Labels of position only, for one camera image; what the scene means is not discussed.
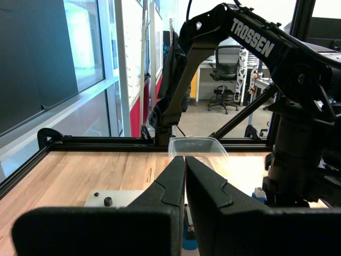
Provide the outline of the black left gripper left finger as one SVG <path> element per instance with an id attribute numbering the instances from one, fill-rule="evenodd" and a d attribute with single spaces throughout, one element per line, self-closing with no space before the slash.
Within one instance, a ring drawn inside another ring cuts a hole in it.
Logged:
<path id="1" fill-rule="evenodd" d="M 128 206 L 41 207 L 14 222 L 18 255 L 180 255 L 185 161 L 175 157 Z"/>

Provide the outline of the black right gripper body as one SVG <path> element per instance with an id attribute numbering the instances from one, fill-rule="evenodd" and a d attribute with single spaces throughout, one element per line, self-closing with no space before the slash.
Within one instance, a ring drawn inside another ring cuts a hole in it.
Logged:
<path id="1" fill-rule="evenodd" d="M 340 170 L 323 161 L 307 168 L 291 166 L 273 154 L 265 157 L 267 176 L 262 189 L 270 207 L 309 207 L 321 200 L 328 207 L 340 208 Z"/>

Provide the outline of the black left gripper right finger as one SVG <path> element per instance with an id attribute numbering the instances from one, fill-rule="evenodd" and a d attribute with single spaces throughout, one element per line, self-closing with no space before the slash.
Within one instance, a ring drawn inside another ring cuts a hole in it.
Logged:
<path id="1" fill-rule="evenodd" d="M 340 210 L 271 208 L 192 156 L 186 193 L 201 255 L 340 255 Z"/>

